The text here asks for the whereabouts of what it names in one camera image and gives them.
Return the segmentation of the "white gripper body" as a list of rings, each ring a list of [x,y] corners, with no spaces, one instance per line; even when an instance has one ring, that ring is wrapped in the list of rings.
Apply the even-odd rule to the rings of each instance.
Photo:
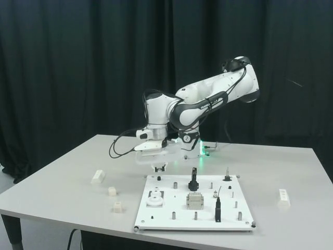
[[[138,151],[135,155],[135,161],[139,165],[165,164],[179,160],[183,153],[178,146],[167,146],[159,150]]]

